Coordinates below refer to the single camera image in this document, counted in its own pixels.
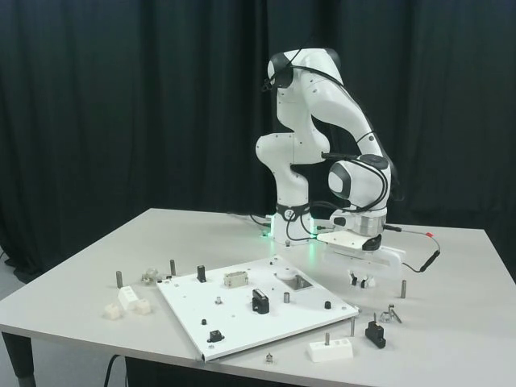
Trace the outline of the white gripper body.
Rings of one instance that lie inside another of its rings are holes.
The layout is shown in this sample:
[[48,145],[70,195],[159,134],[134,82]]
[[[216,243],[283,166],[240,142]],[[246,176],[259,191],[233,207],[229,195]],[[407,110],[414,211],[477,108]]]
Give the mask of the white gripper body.
[[332,268],[353,273],[357,278],[401,279],[404,258],[405,252],[396,248],[381,247],[365,252],[328,245],[322,261]]

